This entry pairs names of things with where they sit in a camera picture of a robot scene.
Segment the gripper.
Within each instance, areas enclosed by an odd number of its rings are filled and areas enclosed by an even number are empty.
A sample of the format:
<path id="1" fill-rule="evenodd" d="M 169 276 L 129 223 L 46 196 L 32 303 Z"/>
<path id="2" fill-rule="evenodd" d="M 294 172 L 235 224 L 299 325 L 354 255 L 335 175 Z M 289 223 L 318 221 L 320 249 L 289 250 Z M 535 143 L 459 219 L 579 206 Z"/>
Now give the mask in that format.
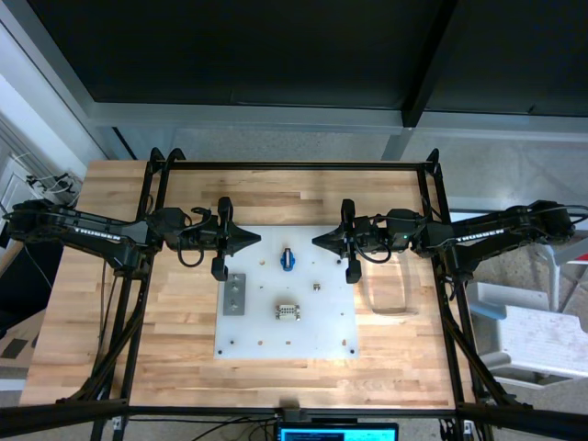
<path id="1" fill-rule="evenodd" d="M 197 226 L 196 243 L 201 256 L 206 251 L 214 251 L 216 256 L 211 261 L 211 274 L 220 282 L 228 278 L 228 268 L 225 265 L 225 256 L 229 248 L 230 255 L 239 253 L 244 248 L 259 243 L 261 236 L 247 231 L 232 221 L 233 205 L 228 197 L 221 197 L 218 201 L 218 214 L 212 215 L 210 210 L 202 214 L 202 219 Z"/>
<path id="2" fill-rule="evenodd" d="M 348 261 L 345 270 L 347 284 L 355 284 L 362 277 L 361 263 L 382 265 L 389 261 L 389 246 L 378 225 L 369 217 L 356 217 L 355 202 L 345 198 L 341 207 L 342 228 L 336 228 L 312 239 L 312 244 Z"/>

